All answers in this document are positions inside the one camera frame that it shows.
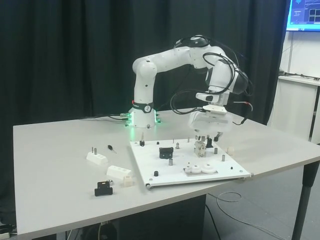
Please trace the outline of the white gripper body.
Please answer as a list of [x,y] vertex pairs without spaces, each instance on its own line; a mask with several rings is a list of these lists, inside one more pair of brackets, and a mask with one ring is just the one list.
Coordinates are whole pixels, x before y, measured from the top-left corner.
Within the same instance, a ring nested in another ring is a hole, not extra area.
[[193,112],[188,119],[188,126],[202,134],[229,132],[232,128],[233,116],[230,113],[225,115],[210,112]]

